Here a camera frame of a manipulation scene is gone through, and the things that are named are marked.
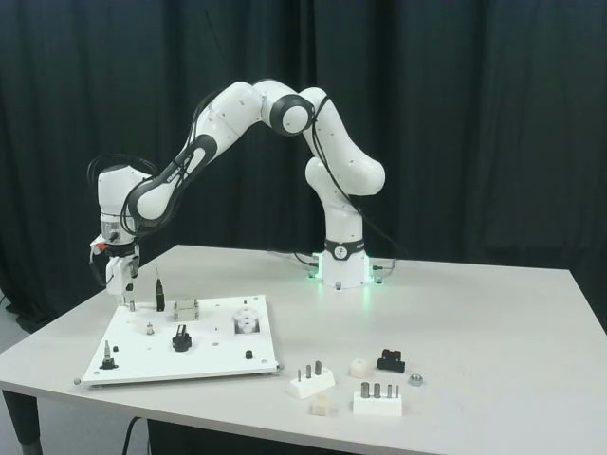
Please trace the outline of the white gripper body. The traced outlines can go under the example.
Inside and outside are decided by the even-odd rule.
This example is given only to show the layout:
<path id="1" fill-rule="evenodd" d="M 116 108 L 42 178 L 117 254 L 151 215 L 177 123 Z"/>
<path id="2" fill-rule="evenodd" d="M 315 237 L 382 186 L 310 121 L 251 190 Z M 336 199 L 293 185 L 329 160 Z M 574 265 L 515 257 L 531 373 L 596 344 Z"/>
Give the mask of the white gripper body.
<path id="1" fill-rule="evenodd" d="M 112 296 L 122 296 L 127 292 L 127 287 L 132 283 L 132 258 L 112 257 L 106 265 L 107 292 Z"/>

